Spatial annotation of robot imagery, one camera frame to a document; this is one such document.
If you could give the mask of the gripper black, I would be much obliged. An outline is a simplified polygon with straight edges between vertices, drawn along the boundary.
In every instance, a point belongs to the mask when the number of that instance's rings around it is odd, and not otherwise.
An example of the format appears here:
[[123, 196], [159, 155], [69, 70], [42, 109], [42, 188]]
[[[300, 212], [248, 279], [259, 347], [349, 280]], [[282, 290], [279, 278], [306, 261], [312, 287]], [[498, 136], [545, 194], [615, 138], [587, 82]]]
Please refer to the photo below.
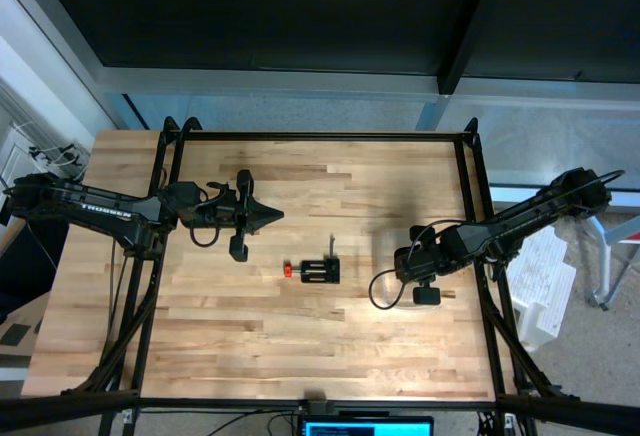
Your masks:
[[263, 227], [284, 218], [284, 212], [266, 206], [253, 196], [254, 179], [249, 170], [238, 172], [236, 189], [225, 184], [219, 190], [215, 203], [215, 228], [233, 229], [229, 240], [229, 254], [236, 262], [246, 262], [248, 246], [244, 242], [249, 231], [256, 234]]
[[413, 303], [417, 306], [438, 306], [439, 288], [432, 287], [443, 256], [432, 226], [412, 226], [409, 231], [411, 245], [394, 252], [394, 271], [402, 287], [414, 284]]

